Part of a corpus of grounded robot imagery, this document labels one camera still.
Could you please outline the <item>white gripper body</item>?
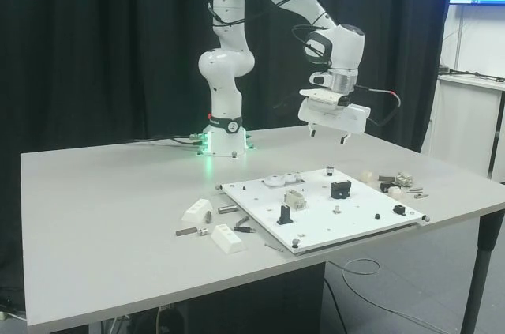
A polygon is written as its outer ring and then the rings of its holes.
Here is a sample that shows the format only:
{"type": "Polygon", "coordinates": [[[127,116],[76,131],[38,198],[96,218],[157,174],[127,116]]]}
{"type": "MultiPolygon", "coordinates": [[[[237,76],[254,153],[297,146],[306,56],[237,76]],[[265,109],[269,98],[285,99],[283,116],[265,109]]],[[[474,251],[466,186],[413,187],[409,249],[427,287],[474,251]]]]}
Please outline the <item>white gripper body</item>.
{"type": "Polygon", "coordinates": [[[315,101],[305,99],[299,109],[298,118],[313,123],[316,127],[323,126],[330,129],[341,130],[345,133],[363,134],[366,122],[371,113],[369,107],[350,104],[347,107],[336,107],[334,110],[324,110],[317,107],[315,101]]]}

